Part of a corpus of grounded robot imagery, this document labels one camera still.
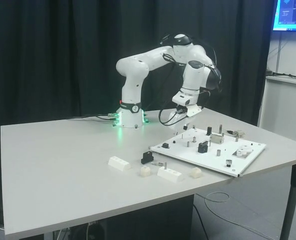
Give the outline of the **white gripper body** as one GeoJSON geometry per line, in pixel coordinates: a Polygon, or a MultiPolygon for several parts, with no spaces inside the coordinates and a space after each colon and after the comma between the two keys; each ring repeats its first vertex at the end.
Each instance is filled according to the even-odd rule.
{"type": "Polygon", "coordinates": [[[185,112],[178,112],[177,110],[173,110],[169,115],[168,127],[173,129],[179,128],[179,131],[183,130],[183,126],[187,124],[188,126],[188,117],[185,112]]]}

